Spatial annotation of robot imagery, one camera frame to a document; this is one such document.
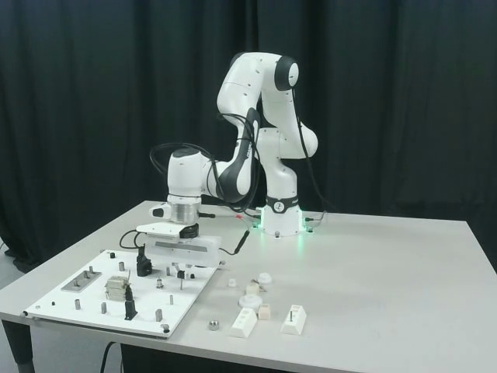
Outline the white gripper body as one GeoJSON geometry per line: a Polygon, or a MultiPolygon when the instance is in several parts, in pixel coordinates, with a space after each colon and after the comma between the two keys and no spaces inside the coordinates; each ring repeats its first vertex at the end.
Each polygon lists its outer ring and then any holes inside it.
{"type": "Polygon", "coordinates": [[[221,238],[212,235],[199,235],[193,239],[180,239],[172,242],[164,237],[148,236],[145,250],[165,258],[166,263],[182,263],[191,266],[218,267],[221,238]]]}

